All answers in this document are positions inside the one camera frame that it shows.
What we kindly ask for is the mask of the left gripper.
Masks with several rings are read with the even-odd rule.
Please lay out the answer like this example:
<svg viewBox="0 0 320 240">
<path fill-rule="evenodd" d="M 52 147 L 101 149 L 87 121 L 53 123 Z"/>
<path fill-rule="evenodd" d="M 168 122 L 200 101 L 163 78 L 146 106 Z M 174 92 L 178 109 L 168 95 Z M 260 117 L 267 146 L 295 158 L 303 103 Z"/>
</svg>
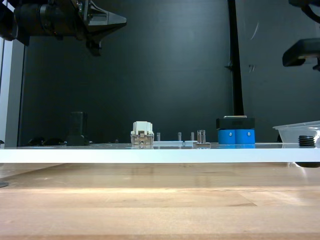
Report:
<svg viewBox="0 0 320 240">
<path fill-rule="evenodd" d="M 92 0 L 72 0 L 71 3 L 75 9 L 77 37 L 85 39 L 86 47 L 93 56 L 100 56 L 103 33 L 126 25 L 127 19 L 103 10 Z"/>
</svg>

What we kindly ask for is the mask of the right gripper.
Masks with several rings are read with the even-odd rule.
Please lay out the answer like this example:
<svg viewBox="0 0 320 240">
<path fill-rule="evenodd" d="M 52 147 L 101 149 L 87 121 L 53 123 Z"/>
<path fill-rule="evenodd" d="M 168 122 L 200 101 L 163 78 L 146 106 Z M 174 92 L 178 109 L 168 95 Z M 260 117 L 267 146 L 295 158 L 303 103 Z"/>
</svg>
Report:
<svg viewBox="0 0 320 240">
<path fill-rule="evenodd" d="M 317 59 L 317 64 L 312 67 L 313 70 L 320 70 L 320 39 L 308 38 L 298 40 L 282 56 L 282 65 L 284 67 L 302 66 L 307 59 Z"/>
</svg>

